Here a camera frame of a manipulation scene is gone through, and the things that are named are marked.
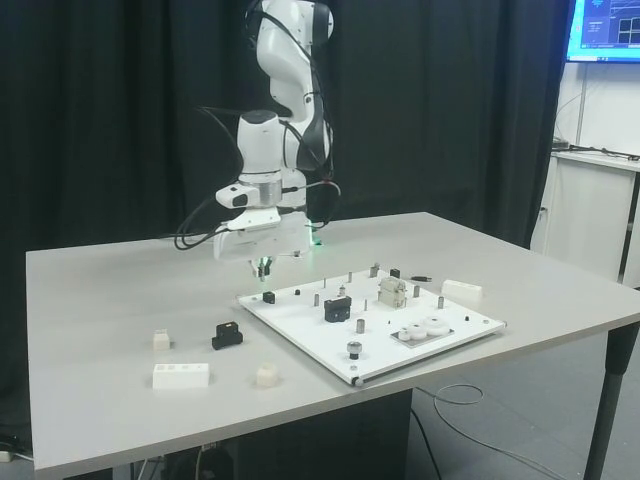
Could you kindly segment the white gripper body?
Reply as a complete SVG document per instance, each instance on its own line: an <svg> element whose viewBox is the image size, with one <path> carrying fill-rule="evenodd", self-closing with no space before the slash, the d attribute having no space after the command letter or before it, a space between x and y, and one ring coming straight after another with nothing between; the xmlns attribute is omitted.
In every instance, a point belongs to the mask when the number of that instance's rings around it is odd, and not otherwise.
<svg viewBox="0 0 640 480"><path fill-rule="evenodd" d="M279 224L253 230L231 230L224 222L216 233L213 252L219 261L254 261L307 251L305 213L285 214Z"/></svg>

